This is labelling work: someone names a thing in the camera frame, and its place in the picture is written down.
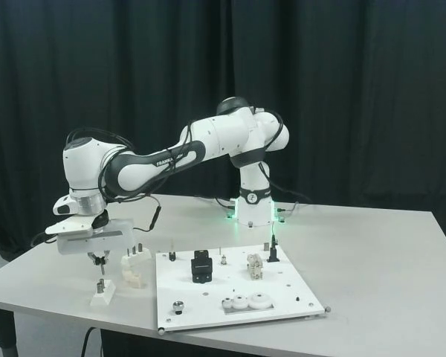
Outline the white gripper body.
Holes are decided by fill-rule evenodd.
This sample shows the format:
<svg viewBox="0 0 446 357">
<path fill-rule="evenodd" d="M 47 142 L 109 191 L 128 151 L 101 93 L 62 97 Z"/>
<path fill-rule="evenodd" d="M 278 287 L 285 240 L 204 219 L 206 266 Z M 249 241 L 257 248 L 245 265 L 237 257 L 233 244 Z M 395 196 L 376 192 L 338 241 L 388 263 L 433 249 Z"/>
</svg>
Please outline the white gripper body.
<svg viewBox="0 0 446 357">
<path fill-rule="evenodd" d="M 133 228 L 132 219 L 111 219 L 104 227 L 88 233 L 58 234 L 58 252 L 87 254 L 131 248 L 135 244 Z"/>
</svg>

